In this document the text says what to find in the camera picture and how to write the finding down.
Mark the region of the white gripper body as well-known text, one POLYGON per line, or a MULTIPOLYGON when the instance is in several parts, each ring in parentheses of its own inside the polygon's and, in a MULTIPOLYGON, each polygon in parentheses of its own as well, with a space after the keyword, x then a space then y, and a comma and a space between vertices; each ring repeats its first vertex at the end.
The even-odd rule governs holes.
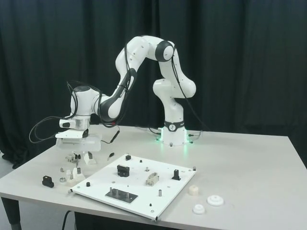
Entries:
POLYGON ((75 152, 95 152, 100 151, 100 138, 96 136, 88 136, 85 138, 58 138, 56 147, 60 150, 75 152))

